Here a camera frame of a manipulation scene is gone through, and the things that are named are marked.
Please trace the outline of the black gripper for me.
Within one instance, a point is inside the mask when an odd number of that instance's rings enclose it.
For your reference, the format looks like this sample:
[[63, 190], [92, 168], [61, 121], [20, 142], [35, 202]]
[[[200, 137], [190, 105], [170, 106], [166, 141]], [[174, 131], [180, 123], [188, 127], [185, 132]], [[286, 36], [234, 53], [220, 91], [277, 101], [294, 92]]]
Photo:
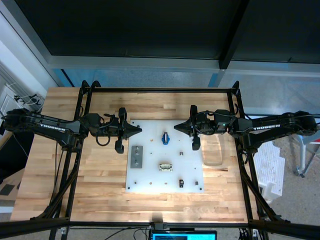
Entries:
[[208, 112], [198, 113], [196, 105], [190, 106], [190, 119], [174, 126], [174, 129], [192, 137], [192, 150], [198, 151], [201, 146], [200, 134], [211, 136], [215, 133], [212, 120], [208, 118]]
[[109, 117], [108, 123], [103, 123], [102, 126], [99, 128], [102, 130], [102, 136], [107, 137], [107, 143], [99, 144], [101, 147], [107, 146], [110, 141], [111, 137], [117, 137], [117, 140], [115, 141], [114, 149], [118, 154], [124, 153], [124, 146], [123, 146], [123, 139], [126, 140], [130, 137], [139, 134], [142, 132], [142, 129], [138, 126], [131, 125], [128, 123], [127, 120], [127, 111], [124, 107], [121, 107], [118, 110], [118, 117], [116, 117], [114, 114], [104, 114], [105, 117]]

